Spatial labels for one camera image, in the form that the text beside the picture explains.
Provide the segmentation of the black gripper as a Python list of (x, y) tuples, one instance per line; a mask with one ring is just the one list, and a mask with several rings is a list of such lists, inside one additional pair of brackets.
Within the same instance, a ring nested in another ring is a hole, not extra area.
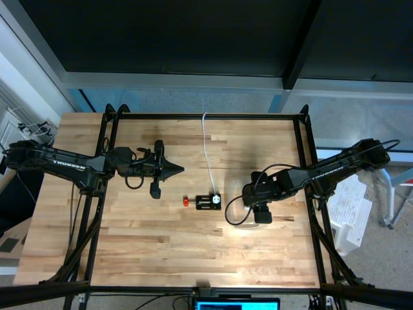
[(253, 172), (252, 180), (252, 210), (255, 223), (272, 223), (272, 213), (269, 211), (268, 203), (279, 193), (277, 184), (273, 177), (265, 172)]
[(185, 171), (184, 167), (169, 162), (165, 154), (165, 146), (162, 140), (155, 141), (154, 151), (150, 149), (145, 151), (143, 166), (141, 169), (142, 177), (152, 177), (153, 181), (150, 184), (150, 195), (152, 198), (161, 197), (160, 181), (165, 181), (176, 174)]

